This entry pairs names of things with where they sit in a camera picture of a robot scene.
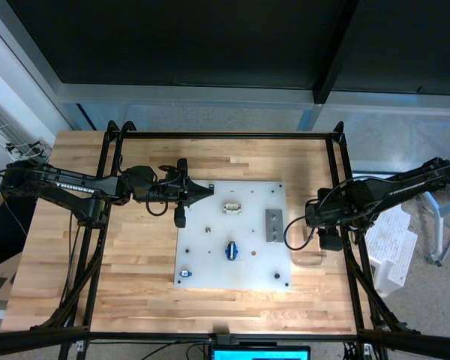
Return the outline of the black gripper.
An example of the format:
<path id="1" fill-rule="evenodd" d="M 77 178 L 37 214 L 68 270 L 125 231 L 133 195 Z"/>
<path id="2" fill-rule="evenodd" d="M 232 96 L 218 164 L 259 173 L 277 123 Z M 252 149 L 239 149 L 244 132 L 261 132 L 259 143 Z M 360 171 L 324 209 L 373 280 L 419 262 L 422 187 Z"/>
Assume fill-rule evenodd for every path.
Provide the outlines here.
<path id="1" fill-rule="evenodd" d="M 185 207 L 214 195 L 215 186 L 208 180 L 190 180 L 188 161 L 177 160 L 175 166 L 162 165 L 160 170 L 166 173 L 160 180 L 160 193 L 168 203 L 175 203 L 174 224 L 177 228 L 186 227 Z"/>
<path id="2" fill-rule="evenodd" d="M 305 222 L 318 235 L 319 246 L 322 250 L 341 251 L 343 244 L 337 228 L 318 224 L 316 209 L 319 204 L 318 199 L 312 199 L 306 202 Z"/>

